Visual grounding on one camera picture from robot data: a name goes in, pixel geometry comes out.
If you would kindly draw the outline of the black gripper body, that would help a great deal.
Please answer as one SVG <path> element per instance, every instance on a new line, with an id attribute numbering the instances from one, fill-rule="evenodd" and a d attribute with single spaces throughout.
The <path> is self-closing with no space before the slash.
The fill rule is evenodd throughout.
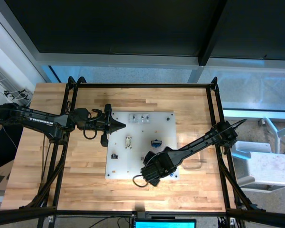
<path id="1" fill-rule="evenodd" d="M 141 168 L 141 175 L 144 181 L 153 187 L 157 187 L 161 179 L 169 176 L 170 174 L 170 170 L 164 168 L 158 161 Z"/>
<path id="2" fill-rule="evenodd" d="M 102 147 L 108 147 L 108 133 L 110 132 L 110 118 L 112 113 L 111 104 L 106 104 L 104 107 L 104 112 L 100 109 L 92 109 L 92 112 L 96 113 L 96 116 L 90 117 L 86 123 L 87 131 L 94 131 L 93 137 L 86 137 L 87 140 L 93 140 L 97 136 L 97 132 L 102 131 L 101 145 Z"/>

